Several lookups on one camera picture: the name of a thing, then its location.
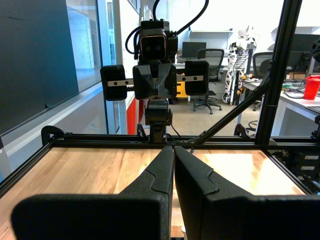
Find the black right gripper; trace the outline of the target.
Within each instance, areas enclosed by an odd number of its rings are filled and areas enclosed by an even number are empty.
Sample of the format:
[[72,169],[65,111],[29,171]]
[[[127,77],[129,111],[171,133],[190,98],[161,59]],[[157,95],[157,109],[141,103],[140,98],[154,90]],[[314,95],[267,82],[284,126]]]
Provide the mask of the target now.
[[177,83],[184,82],[188,96],[205,95],[209,91],[209,63],[206,60],[188,60],[185,68],[173,63],[136,65],[133,78],[126,78],[123,65],[104,66],[100,69],[104,98],[121,101],[127,92],[134,92],[137,100],[172,99],[177,96]]

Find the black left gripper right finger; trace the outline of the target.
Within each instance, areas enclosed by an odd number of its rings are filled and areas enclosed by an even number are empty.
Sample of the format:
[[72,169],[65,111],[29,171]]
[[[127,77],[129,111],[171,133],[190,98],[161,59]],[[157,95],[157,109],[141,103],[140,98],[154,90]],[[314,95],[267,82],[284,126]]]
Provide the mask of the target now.
[[253,195],[176,146],[174,180],[190,240],[317,240],[317,195]]

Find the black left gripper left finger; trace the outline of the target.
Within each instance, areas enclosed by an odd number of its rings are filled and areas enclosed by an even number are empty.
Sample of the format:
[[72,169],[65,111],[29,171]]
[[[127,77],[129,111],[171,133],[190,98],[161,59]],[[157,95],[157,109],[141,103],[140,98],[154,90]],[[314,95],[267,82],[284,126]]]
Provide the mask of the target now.
[[118,194],[38,194],[10,220],[18,240],[168,240],[174,151],[165,146]]

